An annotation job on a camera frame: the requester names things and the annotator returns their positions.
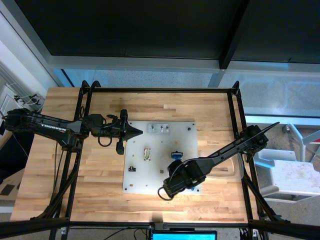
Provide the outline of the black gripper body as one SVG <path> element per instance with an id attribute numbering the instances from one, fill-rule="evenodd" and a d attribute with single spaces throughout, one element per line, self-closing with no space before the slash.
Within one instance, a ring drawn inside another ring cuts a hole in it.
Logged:
<path id="1" fill-rule="evenodd" d="M 169 198 L 200 184 L 200 167 L 195 159 L 175 160 L 167 169 L 169 177 L 163 181 L 163 188 Z"/>
<path id="2" fill-rule="evenodd" d="M 116 152 L 118 155 L 123 155 L 125 153 L 124 140 L 128 123 L 128 111 L 126 109 L 122 109 L 120 111 L 120 117 L 112 114 L 108 114 L 106 117 L 111 119 L 111 122 L 107 123 L 104 128 L 105 137 L 110 138 L 109 144 L 112 143 L 112 139 L 117 138 L 118 142 L 116 143 Z"/>

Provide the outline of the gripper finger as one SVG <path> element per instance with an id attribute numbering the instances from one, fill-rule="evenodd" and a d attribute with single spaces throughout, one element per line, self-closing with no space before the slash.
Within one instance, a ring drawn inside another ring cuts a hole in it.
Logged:
<path id="1" fill-rule="evenodd" d="M 125 124 L 125 131 L 126 132 L 133 132 L 133 133 L 142 133 L 143 131 L 138 129 L 138 128 L 135 128 L 131 122 L 127 122 Z"/>
<path id="2" fill-rule="evenodd" d="M 142 134 L 143 132 L 127 132 L 124 139 L 127 142 L 128 140 L 140 136 Z"/>

